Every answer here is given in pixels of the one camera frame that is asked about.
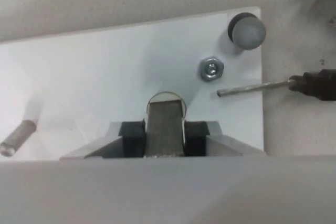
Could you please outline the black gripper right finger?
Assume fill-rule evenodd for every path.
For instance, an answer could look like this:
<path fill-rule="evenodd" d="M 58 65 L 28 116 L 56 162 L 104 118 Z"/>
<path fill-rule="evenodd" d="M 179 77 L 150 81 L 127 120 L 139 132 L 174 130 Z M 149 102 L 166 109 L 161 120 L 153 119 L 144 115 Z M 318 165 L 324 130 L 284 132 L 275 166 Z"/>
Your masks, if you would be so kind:
<path fill-rule="evenodd" d="M 184 135 L 184 153 L 188 157 L 264 156 L 264 151 L 224 135 L 216 121 L 186 121 Z"/>

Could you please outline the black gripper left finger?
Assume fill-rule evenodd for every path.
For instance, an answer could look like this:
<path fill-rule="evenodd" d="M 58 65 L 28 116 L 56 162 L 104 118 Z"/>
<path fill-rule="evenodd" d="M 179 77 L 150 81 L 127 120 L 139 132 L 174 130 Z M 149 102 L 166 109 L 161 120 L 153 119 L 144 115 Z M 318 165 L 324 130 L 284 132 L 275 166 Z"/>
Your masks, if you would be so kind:
<path fill-rule="evenodd" d="M 145 146 L 145 120 L 113 122 L 104 136 L 63 155 L 61 159 L 142 158 Z"/>

